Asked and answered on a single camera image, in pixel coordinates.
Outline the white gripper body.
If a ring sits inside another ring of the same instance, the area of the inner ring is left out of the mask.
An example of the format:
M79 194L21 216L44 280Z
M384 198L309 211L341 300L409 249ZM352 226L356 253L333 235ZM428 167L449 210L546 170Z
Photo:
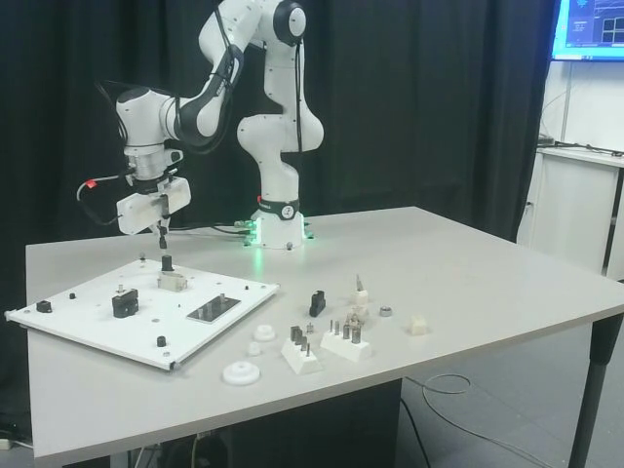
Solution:
M135 235L156 225L190 204L190 186L183 177L174 177L161 191L134 193L116 203L119 230Z

